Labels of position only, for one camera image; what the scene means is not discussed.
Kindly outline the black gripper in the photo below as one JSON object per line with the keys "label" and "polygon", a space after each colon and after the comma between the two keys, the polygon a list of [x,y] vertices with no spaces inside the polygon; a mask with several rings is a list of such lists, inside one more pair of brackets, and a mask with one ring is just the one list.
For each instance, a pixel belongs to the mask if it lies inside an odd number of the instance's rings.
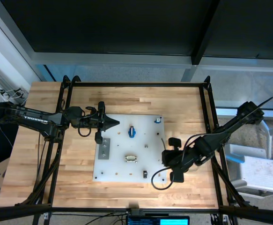
{"label": "black gripper", "polygon": [[169,138],[169,145],[173,150],[164,150],[162,152],[162,164],[171,168],[170,180],[172,183],[183,183],[184,173],[194,164],[195,153],[187,146],[187,141],[183,148],[182,142],[178,138]]}
{"label": "black gripper", "polygon": [[93,128],[96,128],[97,132],[95,133],[95,142],[97,144],[102,144],[103,137],[101,132],[103,131],[103,125],[104,125],[104,130],[106,131],[112,127],[119,125],[119,121],[105,114],[105,104],[103,101],[100,101],[98,103],[97,109],[92,106],[87,106],[85,107],[85,109],[90,111],[90,113],[87,115],[84,115],[81,118],[81,127],[87,128],[89,130],[89,133],[87,135],[81,134],[81,137],[90,136],[91,130]]}

